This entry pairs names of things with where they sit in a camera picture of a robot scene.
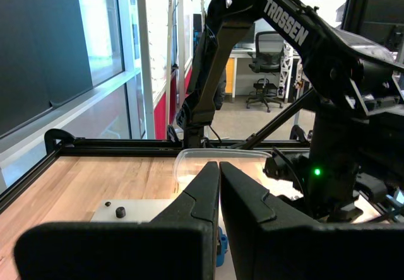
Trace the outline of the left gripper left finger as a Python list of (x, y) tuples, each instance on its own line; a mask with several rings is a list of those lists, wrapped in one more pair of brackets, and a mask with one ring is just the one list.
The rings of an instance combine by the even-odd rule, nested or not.
[(147, 223), (44, 223), (14, 247), (22, 279), (213, 279), (220, 171), (207, 163)]

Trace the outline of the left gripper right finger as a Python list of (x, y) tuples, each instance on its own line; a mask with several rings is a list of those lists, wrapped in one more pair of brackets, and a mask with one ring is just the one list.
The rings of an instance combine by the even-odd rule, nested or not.
[(231, 163), (221, 208), (237, 279), (400, 279), (403, 226), (322, 224)]

